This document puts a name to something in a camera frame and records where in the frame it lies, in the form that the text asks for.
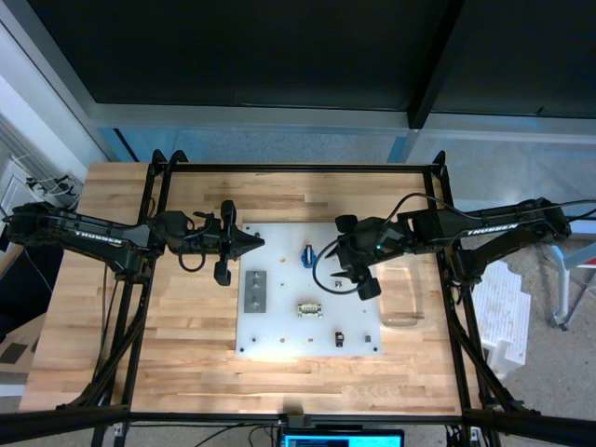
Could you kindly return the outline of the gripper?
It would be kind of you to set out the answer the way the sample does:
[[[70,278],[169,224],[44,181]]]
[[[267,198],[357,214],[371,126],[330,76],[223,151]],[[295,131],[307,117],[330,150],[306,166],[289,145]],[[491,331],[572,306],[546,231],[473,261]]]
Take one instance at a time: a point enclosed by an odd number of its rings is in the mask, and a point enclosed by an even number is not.
[[[356,285],[361,301],[368,301],[381,294],[380,283],[374,278],[370,266],[377,260],[378,240],[382,219],[370,217],[359,220],[356,215],[335,218],[340,233],[337,240],[327,244],[320,252],[321,258],[337,256],[341,271],[332,278],[346,278]]]
[[[195,211],[194,215],[204,219],[194,239],[195,252],[201,255],[201,266],[208,255],[217,255],[219,260],[214,265],[213,277],[218,285],[229,286],[232,277],[228,269],[229,259],[261,248],[264,240],[258,234],[246,233],[236,227],[237,209],[232,200],[222,203],[219,218],[202,211]]]

